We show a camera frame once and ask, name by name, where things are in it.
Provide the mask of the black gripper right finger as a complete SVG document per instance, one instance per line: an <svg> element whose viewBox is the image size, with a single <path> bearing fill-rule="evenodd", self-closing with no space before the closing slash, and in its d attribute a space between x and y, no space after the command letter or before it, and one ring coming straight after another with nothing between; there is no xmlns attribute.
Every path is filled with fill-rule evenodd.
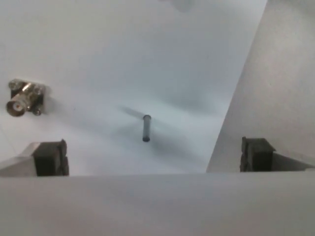
<svg viewBox="0 0 315 236"><path fill-rule="evenodd" d="M265 138L242 138L241 172L313 171L315 159L305 155L276 150Z"/></svg>

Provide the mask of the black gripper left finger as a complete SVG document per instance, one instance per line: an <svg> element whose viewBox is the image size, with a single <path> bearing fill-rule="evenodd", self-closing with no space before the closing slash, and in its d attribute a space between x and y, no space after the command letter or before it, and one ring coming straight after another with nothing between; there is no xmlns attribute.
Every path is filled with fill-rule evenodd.
<svg viewBox="0 0 315 236"><path fill-rule="evenodd" d="M0 163L2 177L54 177L69 176L67 143L30 143L19 155Z"/></svg>

